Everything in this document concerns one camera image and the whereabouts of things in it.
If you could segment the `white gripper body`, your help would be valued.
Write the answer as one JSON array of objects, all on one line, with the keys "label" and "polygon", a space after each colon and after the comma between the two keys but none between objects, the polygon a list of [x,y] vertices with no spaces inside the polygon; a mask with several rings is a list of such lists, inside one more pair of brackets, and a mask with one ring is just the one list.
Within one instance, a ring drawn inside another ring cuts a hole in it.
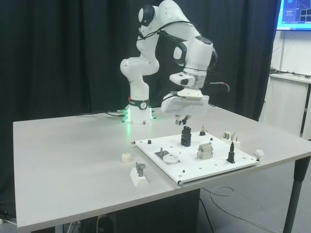
[{"label": "white gripper body", "polygon": [[190,99],[168,94],[161,103],[161,111],[171,115],[204,115],[207,112],[209,96]]}]

